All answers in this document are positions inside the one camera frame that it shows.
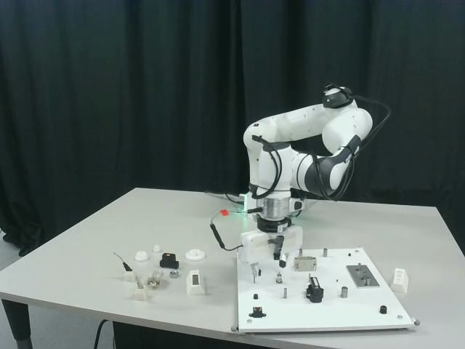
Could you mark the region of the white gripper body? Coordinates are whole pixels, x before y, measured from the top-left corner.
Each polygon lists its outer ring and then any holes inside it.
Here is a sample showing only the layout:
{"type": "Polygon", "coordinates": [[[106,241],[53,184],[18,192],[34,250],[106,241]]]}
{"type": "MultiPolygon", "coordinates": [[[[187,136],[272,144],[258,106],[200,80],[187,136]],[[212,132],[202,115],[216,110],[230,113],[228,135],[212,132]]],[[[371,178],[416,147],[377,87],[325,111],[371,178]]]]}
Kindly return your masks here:
{"type": "Polygon", "coordinates": [[[260,230],[252,230],[242,233],[239,249],[239,261],[242,263],[255,263],[267,260],[274,260],[273,246],[269,244],[269,239],[276,236],[283,236],[283,252],[285,254],[295,252],[302,246],[303,229],[300,226],[292,225],[279,233],[265,233],[260,230]]]}

